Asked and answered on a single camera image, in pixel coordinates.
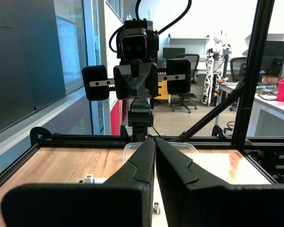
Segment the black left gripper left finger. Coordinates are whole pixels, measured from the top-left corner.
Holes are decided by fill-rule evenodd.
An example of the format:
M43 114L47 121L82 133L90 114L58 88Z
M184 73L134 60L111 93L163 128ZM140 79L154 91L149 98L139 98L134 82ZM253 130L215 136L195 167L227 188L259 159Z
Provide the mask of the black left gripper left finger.
M30 183L8 191L1 213L8 227L149 227L156 144L147 138L100 184Z

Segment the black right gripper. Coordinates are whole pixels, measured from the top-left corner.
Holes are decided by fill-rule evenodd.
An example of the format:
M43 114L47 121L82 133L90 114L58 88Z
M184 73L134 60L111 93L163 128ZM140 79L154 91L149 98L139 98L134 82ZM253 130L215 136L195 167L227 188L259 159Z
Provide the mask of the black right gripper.
M165 68L155 63L115 66L112 79L107 77L104 65L84 67L81 73L89 101L106 100L110 91L115 91L118 99L155 98L162 81L167 82L170 95L187 94L191 86L191 62L187 58L169 59Z

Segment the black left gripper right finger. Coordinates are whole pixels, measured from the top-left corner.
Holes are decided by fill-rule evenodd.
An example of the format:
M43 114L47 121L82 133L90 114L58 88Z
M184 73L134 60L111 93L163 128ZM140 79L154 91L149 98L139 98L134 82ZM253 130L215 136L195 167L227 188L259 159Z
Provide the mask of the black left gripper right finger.
M284 184L229 184L165 140L156 145L170 227L284 227Z

